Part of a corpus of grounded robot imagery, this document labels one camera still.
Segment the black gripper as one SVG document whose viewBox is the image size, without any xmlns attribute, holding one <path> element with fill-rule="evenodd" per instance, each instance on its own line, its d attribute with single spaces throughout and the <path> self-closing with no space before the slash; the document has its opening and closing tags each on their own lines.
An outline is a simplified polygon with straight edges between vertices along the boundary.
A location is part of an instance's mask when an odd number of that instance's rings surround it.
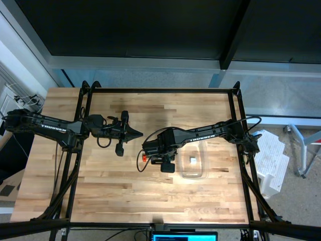
<svg viewBox="0 0 321 241">
<path fill-rule="evenodd" d="M 162 156 L 152 157 L 152 165 L 160 165 L 160 171 L 162 173 L 174 173 L 175 172 L 175 156 Z"/>
<path fill-rule="evenodd" d="M 112 140 L 118 140 L 115 152 L 117 156 L 122 157 L 124 154 L 123 143 L 128 143 L 143 136 L 143 133 L 131 128 L 128 121 L 128 111 L 124 110 L 121 113 L 121 120 L 114 119 L 112 125 L 108 125 L 106 128 L 101 129 L 99 131 L 99 138 L 109 139 L 109 143 L 106 146 L 99 144 L 99 147 L 108 148 L 111 145 Z"/>
</svg>

